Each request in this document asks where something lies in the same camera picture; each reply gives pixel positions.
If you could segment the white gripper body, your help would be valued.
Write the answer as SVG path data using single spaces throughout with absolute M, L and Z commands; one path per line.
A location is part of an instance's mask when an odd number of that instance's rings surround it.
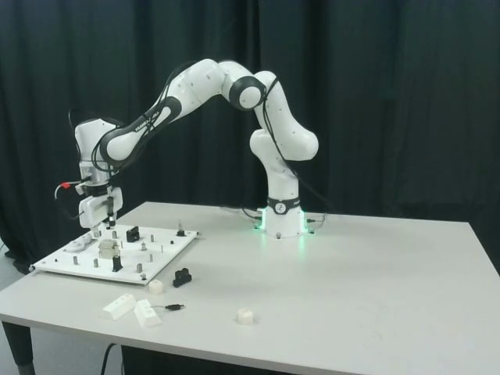
M 122 195 L 89 196 L 79 204 L 80 226 L 83 228 L 94 228 L 107 219 L 116 221 L 117 213 L 122 207 Z

